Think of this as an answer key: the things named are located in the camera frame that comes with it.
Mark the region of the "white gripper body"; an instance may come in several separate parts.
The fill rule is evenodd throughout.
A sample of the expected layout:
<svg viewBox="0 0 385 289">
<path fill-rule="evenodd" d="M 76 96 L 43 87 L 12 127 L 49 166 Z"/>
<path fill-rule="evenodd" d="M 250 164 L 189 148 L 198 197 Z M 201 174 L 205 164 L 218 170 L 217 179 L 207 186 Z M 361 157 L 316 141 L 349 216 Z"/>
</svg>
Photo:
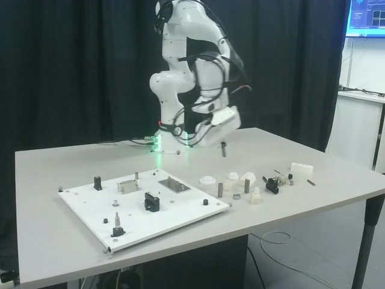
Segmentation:
<svg viewBox="0 0 385 289">
<path fill-rule="evenodd" d="M 200 147 L 208 147 L 225 139 L 225 137 L 241 126 L 241 117 L 236 106 L 215 110 L 209 120 L 196 126 L 198 140 L 194 142 Z"/>
</svg>

